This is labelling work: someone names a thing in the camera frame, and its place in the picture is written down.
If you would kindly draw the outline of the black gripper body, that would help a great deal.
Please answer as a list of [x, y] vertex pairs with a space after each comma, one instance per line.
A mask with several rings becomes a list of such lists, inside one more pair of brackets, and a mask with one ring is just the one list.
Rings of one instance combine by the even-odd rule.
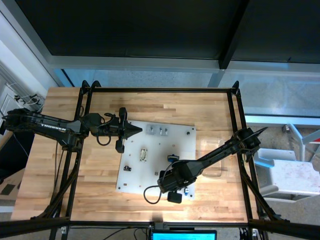
[[107, 135], [112, 137], [118, 137], [115, 142], [115, 150], [118, 153], [124, 153], [125, 146], [123, 141], [125, 139], [126, 123], [128, 118], [128, 113], [125, 107], [119, 109], [118, 117], [113, 114], [107, 124]]
[[181, 204], [183, 195], [185, 195], [185, 189], [189, 189], [189, 185], [195, 182], [195, 178], [183, 179], [178, 178], [171, 172], [160, 172], [157, 184], [162, 194], [167, 193], [167, 201], [175, 204]]

